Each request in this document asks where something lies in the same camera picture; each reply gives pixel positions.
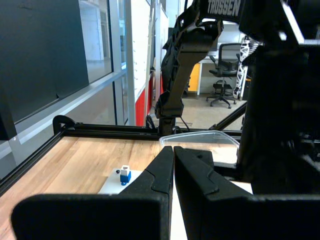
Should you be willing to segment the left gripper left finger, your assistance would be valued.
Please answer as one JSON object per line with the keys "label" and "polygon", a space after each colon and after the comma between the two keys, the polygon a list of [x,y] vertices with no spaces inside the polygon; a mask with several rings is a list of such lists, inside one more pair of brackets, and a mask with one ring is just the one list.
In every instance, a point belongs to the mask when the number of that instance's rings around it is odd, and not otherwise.
{"label": "left gripper left finger", "polygon": [[11,213],[18,240],[168,240],[174,152],[164,147],[119,194],[38,194]]}

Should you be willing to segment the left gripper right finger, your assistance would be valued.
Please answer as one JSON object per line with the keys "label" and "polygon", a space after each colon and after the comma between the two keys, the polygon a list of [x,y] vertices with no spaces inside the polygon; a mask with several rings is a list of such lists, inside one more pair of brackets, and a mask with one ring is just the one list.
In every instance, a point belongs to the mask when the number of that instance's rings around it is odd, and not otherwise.
{"label": "left gripper right finger", "polygon": [[190,240],[317,240],[320,198],[253,195],[214,170],[207,151],[174,148],[174,178]]}

